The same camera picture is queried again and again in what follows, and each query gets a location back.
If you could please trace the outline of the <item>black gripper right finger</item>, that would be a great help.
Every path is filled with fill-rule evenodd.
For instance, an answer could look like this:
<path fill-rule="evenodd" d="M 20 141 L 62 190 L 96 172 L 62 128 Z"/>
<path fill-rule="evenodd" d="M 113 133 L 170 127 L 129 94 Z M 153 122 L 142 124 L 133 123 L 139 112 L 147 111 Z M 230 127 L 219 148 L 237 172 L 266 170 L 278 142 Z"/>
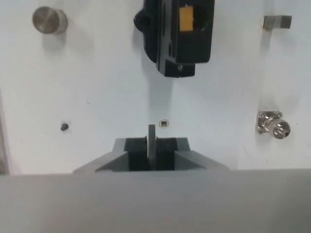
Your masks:
<path fill-rule="evenodd" d="M 230 170 L 226 165 L 190 149 L 188 139 L 157 138 L 156 170 Z"/>

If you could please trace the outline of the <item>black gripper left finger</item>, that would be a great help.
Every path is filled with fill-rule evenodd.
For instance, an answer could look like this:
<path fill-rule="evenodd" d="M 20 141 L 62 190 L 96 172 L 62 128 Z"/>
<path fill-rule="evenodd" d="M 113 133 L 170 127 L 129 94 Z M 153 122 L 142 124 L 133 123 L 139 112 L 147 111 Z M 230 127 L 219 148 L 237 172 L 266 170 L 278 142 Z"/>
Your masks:
<path fill-rule="evenodd" d="M 104 171 L 130 172 L 149 170 L 147 138 L 117 138 L 113 149 L 85 165 L 74 173 L 96 173 Z"/>

